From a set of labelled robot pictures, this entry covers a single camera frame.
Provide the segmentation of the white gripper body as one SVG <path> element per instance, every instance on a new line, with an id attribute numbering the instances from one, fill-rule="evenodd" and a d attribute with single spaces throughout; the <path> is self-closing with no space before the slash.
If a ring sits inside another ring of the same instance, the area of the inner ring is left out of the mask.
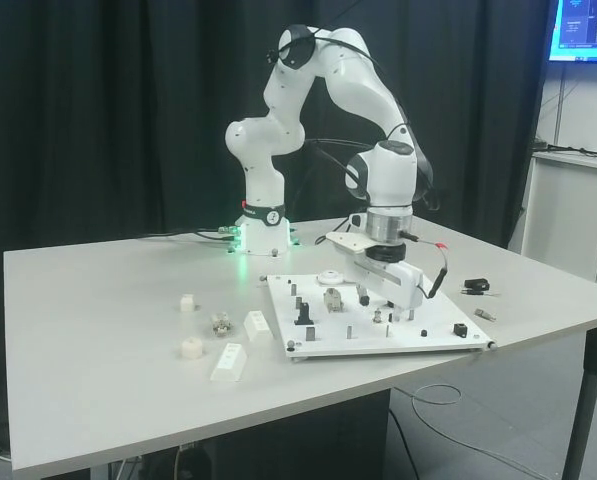
<path id="1" fill-rule="evenodd" d="M 386 263 L 368 257 L 347 257 L 345 276 L 348 280 L 374 292 L 397 307 L 419 307 L 422 304 L 424 274 L 404 261 Z"/>

